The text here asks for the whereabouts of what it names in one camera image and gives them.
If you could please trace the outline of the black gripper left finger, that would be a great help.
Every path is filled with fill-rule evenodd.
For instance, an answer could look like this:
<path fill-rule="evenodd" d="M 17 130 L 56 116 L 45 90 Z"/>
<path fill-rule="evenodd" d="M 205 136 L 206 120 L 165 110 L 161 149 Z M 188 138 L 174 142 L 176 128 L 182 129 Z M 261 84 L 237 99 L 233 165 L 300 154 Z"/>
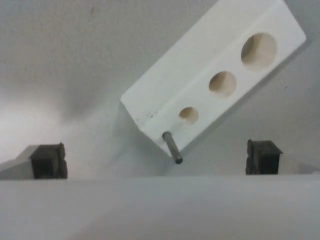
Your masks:
<path fill-rule="evenodd" d="M 16 158 L 0 164 L 2 180 L 67 179 L 63 143 L 27 146 Z"/>

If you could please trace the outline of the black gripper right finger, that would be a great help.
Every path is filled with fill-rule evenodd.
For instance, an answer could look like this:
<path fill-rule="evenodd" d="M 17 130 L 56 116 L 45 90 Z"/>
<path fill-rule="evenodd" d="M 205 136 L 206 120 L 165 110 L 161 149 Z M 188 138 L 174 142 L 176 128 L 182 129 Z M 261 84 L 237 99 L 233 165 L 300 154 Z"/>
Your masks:
<path fill-rule="evenodd" d="M 246 175 L 311 175 L 320 173 L 320 158 L 284 153 L 271 140 L 247 141 Z"/>

